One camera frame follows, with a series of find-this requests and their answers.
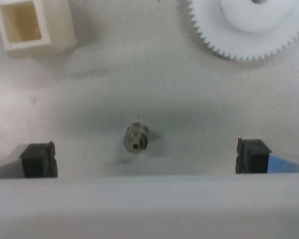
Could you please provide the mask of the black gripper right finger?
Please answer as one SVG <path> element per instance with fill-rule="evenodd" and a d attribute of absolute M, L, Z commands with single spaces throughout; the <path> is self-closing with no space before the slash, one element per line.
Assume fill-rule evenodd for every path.
<path fill-rule="evenodd" d="M 299 164 L 272 154 L 272 151 L 260 139 L 239 138 L 235 173 L 299 173 Z"/>

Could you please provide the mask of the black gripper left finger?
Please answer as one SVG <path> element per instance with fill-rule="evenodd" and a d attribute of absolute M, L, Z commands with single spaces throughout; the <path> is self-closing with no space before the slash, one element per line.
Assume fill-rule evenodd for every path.
<path fill-rule="evenodd" d="M 20 144 L 0 160 L 0 178 L 57 178 L 55 154 L 52 141 Z"/>

